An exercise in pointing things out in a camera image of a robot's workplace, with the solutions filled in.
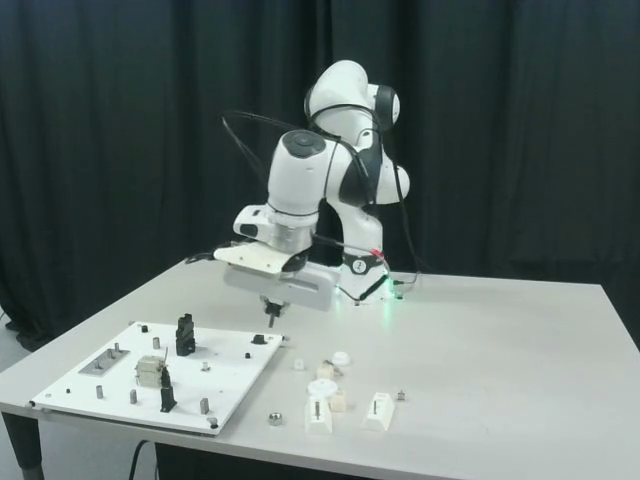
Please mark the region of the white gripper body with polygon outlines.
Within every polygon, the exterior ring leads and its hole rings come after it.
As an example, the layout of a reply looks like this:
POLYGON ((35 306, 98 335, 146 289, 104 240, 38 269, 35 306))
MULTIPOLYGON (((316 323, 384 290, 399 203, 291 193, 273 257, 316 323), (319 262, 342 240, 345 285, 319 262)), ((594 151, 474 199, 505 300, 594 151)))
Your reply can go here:
POLYGON ((223 280, 228 286, 255 293, 270 303, 320 311, 330 309, 334 295, 334 269, 315 263, 307 263, 297 272, 278 274, 228 266, 223 280))

